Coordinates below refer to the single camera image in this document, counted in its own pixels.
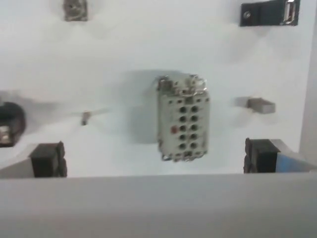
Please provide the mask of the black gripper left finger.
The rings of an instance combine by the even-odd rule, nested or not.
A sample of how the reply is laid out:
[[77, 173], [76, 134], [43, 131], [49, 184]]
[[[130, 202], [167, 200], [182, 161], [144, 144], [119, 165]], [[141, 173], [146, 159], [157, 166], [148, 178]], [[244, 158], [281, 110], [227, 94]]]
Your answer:
[[12, 159], [1, 161], [1, 178], [66, 178], [67, 162], [62, 141], [31, 144]]

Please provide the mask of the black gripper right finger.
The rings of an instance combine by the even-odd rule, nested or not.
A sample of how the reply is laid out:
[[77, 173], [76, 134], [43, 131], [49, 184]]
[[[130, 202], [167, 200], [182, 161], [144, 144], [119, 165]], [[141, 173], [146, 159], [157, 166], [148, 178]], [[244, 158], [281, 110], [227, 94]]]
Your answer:
[[245, 140], [244, 173], [309, 173], [316, 164], [292, 151], [281, 139]]

